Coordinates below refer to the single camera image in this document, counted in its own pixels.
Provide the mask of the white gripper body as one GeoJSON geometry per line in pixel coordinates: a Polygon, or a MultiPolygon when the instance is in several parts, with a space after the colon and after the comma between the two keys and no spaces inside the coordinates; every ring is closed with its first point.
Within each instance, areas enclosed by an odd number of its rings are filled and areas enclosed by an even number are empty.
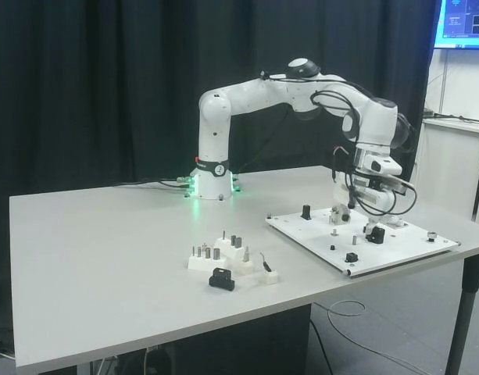
{"type": "Polygon", "coordinates": [[[406,193],[400,180],[335,180],[335,203],[347,209],[361,209],[371,216],[391,215],[397,195],[406,193]]]}

